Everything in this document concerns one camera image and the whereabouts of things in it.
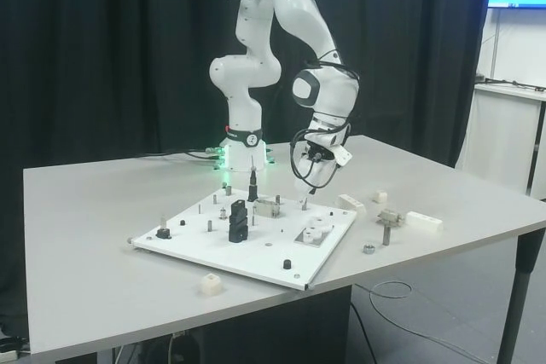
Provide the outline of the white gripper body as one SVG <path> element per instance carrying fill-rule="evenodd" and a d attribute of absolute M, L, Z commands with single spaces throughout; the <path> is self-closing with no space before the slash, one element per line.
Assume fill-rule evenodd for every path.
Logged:
<path fill-rule="evenodd" d="M 338 170 L 334 159 L 309 159 L 302 157 L 293 167 L 294 187 L 299 196 L 313 195 L 329 185 Z"/>

